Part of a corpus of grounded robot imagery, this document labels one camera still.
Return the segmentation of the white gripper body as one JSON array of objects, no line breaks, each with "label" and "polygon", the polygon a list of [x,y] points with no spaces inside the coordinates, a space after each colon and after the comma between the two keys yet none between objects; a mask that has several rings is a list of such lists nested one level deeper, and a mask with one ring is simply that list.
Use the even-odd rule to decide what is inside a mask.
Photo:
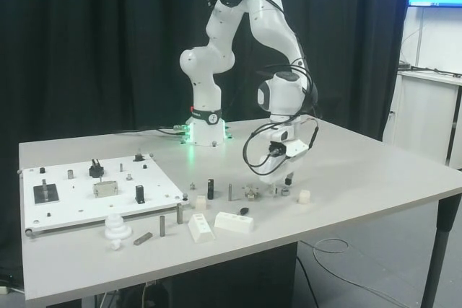
[{"label": "white gripper body", "polygon": [[299,169],[305,156],[306,151],[288,159],[285,155],[269,157],[263,165],[256,168],[257,176],[266,184],[279,182]]}]

